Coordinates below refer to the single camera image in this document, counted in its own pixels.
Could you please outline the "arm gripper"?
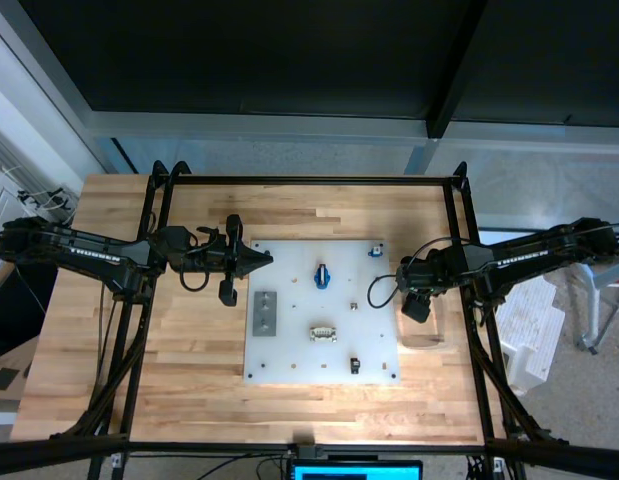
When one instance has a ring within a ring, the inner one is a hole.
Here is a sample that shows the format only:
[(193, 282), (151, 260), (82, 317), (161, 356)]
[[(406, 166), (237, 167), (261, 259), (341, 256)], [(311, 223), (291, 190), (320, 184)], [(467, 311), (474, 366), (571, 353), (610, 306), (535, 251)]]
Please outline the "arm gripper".
[[(218, 297), (224, 306), (237, 304), (237, 291), (234, 288), (234, 279), (238, 275), (238, 264), (241, 254), (243, 224), (237, 214), (231, 214), (226, 219), (225, 233), (215, 230), (209, 237), (206, 249), (206, 272), (220, 273), (224, 279), (220, 281)], [(273, 263), (273, 255), (266, 242), (254, 240), (245, 246), (246, 255), (250, 260), (244, 266), (244, 274), (268, 266)]]
[(431, 249), (424, 259), (404, 257), (401, 260), (401, 313), (418, 323), (430, 314), (431, 297), (447, 290), (447, 267), (442, 250)]

